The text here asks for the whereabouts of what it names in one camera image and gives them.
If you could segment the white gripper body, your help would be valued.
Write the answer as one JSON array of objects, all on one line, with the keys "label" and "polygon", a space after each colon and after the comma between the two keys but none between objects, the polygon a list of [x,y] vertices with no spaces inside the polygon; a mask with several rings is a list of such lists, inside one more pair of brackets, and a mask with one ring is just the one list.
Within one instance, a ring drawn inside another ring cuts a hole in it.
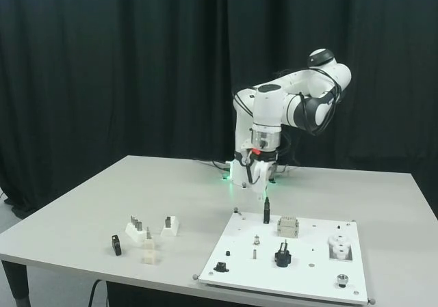
[{"label": "white gripper body", "polygon": [[255,162],[252,188],[257,195],[264,195],[272,172],[275,172],[274,161]]}]

